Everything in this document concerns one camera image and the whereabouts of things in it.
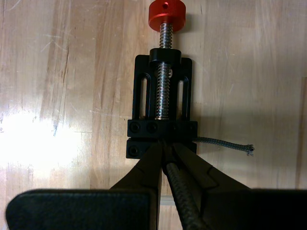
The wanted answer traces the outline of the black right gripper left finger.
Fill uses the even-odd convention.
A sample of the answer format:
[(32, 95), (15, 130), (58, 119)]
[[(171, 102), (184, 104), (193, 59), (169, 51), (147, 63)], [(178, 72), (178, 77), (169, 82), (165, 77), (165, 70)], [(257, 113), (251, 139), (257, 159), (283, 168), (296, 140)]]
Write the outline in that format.
[(114, 186), (104, 189), (36, 189), (6, 208), (11, 230), (156, 230), (161, 194), (160, 143), (149, 147)]

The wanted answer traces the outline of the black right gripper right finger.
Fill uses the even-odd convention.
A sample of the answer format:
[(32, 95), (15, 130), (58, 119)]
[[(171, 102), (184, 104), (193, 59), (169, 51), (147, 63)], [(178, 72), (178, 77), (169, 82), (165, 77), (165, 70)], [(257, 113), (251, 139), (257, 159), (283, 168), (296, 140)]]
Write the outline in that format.
[(208, 230), (305, 230), (307, 192), (249, 188), (183, 144), (173, 145), (197, 218)]

